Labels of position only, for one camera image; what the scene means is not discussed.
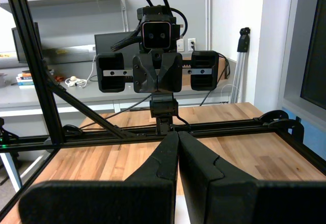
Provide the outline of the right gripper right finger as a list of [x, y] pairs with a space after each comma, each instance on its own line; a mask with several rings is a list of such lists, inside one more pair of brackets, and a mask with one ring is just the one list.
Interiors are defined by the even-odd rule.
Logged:
[[189, 133], [179, 139], [191, 223], [325, 223], [324, 182], [258, 180]]

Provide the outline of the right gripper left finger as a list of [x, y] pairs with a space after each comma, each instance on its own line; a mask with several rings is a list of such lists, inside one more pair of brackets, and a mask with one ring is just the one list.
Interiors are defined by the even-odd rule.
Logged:
[[174, 223], [178, 133], [124, 181], [44, 181], [19, 201], [22, 223]]

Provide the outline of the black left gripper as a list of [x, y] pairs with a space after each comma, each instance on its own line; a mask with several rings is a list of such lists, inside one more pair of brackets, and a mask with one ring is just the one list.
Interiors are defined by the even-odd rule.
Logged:
[[215, 51], [194, 51], [189, 61], [179, 53], [161, 50], [138, 53], [130, 69], [124, 67], [122, 53], [96, 57], [98, 85], [104, 93], [124, 91], [129, 77], [136, 93], [177, 93], [181, 91], [184, 74], [191, 76], [192, 90], [211, 91], [217, 87], [218, 69], [219, 54]]

